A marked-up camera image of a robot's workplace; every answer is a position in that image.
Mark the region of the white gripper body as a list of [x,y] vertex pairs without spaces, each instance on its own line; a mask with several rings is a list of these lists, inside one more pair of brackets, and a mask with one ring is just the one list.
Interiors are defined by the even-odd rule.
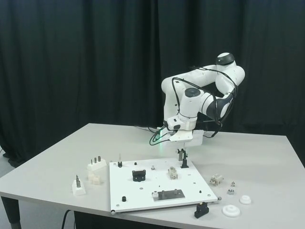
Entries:
[[173,141],[183,146],[200,146],[203,141],[204,130],[178,130],[173,135]]

